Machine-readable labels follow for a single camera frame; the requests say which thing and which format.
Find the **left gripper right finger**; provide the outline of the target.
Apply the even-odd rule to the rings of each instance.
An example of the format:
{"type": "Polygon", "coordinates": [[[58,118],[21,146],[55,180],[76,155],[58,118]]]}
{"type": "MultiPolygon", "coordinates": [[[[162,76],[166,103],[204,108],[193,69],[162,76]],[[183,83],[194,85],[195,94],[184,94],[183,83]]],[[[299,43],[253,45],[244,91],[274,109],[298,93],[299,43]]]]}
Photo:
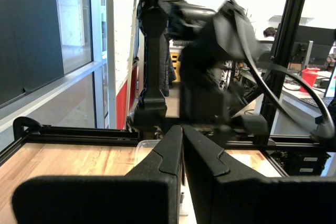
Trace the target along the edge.
{"type": "Polygon", "coordinates": [[[335,223],[335,179],[267,177],[190,126],[187,182],[198,223],[335,223]]]}

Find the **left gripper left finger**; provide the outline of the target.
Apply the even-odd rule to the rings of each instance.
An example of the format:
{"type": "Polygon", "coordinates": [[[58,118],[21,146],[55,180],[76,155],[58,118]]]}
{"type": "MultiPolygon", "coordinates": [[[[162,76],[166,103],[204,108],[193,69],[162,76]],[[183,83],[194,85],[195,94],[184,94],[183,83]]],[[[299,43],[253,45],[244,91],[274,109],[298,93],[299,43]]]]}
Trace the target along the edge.
{"type": "Polygon", "coordinates": [[[178,223],[183,133],[173,126],[124,176],[39,176],[12,196],[18,223],[178,223]]]}

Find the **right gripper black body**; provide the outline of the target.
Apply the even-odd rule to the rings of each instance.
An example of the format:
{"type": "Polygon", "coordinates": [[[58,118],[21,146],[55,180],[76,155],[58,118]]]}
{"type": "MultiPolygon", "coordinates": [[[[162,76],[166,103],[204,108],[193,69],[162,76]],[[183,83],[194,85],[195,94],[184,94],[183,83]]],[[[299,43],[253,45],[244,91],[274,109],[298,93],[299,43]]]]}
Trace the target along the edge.
{"type": "Polygon", "coordinates": [[[211,85],[201,86],[181,79],[180,119],[190,124],[220,125],[230,121],[224,92],[211,85]]]}

